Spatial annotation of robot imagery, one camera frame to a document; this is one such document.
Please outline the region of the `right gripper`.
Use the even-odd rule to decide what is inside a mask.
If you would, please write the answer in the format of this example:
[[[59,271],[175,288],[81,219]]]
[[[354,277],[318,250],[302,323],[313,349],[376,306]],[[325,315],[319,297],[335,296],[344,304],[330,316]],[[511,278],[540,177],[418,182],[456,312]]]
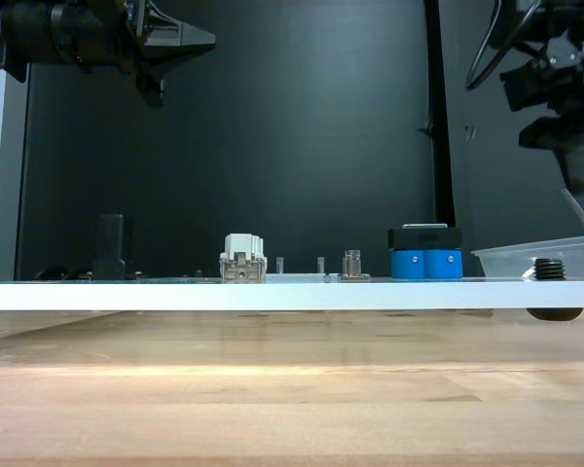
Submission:
[[[550,39],[525,65],[503,72],[500,80],[510,110],[546,105],[553,117],[540,117],[521,130],[519,145],[554,151],[566,189],[584,193],[584,43]]]

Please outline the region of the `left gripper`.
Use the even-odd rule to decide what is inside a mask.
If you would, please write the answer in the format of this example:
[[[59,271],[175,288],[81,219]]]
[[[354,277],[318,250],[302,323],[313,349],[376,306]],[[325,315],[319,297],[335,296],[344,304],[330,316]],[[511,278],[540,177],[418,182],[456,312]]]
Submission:
[[[120,69],[148,107],[163,106],[164,73],[215,48],[216,36],[164,14],[153,1],[120,1]]]

